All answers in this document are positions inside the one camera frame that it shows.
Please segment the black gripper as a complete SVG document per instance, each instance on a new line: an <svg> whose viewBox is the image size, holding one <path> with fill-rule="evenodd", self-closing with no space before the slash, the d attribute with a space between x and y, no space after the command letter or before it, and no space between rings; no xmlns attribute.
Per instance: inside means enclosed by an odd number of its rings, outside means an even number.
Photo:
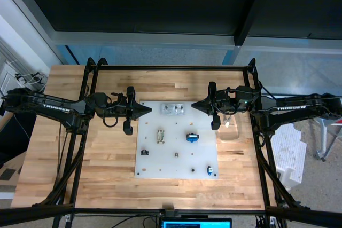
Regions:
<svg viewBox="0 0 342 228"><path fill-rule="evenodd" d="M131 126L132 119L136 121L141 116L152 112L152 108L139 104L135 100L134 87L129 86L126 90L126 96L122 97L119 106L116 109L116 118L125 118L123 122L123 131L126 135L133 134L133 128Z"/></svg>
<svg viewBox="0 0 342 228"><path fill-rule="evenodd" d="M223 90L217 90L215 82L209 82L208 96L191 104L191 107L212 116L211 128L218 130L221 126L221 119L219 113L224 115L234 115L237 113L237 107L233 99L229 96L234 93L230 87Z"/></svg>

